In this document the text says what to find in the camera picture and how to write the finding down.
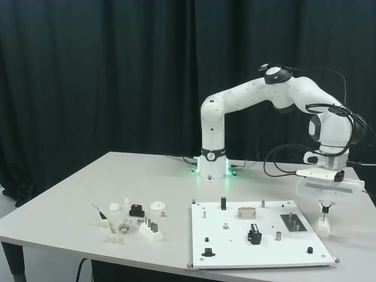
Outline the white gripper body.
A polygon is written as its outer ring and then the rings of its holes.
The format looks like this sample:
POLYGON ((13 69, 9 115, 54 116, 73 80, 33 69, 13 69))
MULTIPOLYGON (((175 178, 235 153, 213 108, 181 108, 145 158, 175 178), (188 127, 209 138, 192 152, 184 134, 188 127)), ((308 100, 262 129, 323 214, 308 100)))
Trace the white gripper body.
POLYGON ((301 178, 296 185, 296 195, 310 197, 322 204, 358 204, 365 182, 345 179, 329 182, 320 179, 301 178))

